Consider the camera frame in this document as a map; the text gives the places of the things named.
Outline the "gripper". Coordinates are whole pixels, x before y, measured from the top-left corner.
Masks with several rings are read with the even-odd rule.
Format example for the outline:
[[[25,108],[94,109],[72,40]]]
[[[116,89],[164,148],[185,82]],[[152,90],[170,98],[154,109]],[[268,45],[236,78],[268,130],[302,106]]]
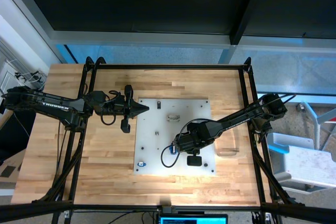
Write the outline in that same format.
[[[133,100],[133,89],[131,85],[124,87],[124,95],[120,95],[115,102],[116,116],[123,116],[121,130],[123,133],[130,133],[129,119],[138,116],[149,110],[149,107]]]
[[[201,140],[194,133],[181,133],[175,137],[175,149],[187,154],[187,166],[202,166]]]

